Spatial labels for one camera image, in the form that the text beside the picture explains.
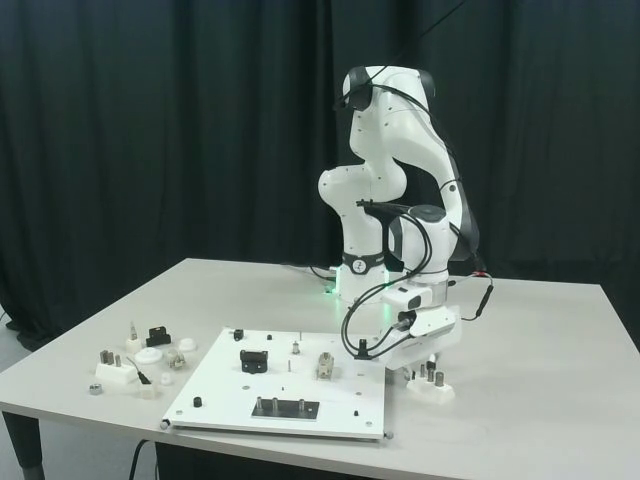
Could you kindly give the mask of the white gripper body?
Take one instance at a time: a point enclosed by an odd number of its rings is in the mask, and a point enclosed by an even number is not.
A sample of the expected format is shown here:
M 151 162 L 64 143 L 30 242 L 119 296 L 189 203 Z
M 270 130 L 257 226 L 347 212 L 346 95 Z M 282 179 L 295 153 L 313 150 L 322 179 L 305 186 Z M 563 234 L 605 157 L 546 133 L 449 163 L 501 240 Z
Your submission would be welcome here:
M 399 346 L 376 358 L 389 370 L 418 370 L 432 356 L 440 355 L 444 350 L 456 345 L 461 339 L 461 323 L 455 322 L 450 331 L 435 337 L 422 336 L 410 338 Z

